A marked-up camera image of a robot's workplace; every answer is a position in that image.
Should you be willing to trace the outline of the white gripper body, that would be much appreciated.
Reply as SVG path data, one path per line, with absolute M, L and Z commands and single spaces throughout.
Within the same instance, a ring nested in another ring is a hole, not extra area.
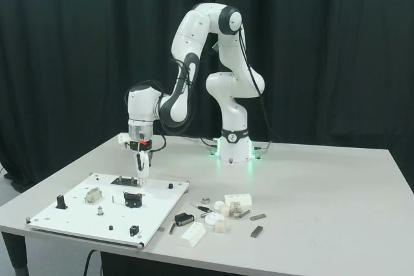
M 139 172 L 148 172 L 148 177 L 149 177 L 149 166 L 150 166 L 150 160 L 149 160 L 148 152 L 139 151 L 135 153 L 135 167 L 136 167 L 137 176 Z

